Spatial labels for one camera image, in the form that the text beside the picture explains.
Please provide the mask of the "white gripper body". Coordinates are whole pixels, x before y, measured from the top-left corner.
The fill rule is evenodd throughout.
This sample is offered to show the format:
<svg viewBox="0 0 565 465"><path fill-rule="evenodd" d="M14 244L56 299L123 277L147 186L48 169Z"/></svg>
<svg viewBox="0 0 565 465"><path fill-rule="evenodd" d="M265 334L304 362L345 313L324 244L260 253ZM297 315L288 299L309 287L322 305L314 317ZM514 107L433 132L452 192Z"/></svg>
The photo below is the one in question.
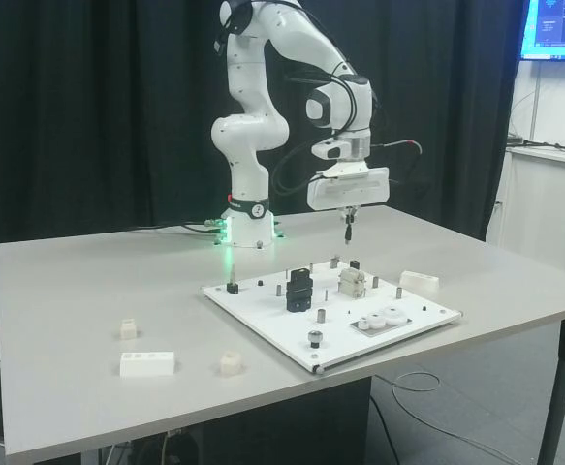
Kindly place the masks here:
<svg viewBox="0 0 565 465"><path fill-rule="evenodd" d="M316 174L307 187L306 201L315 210L343 209L385 202L390 196L388 168L325 177Z"/></svg>

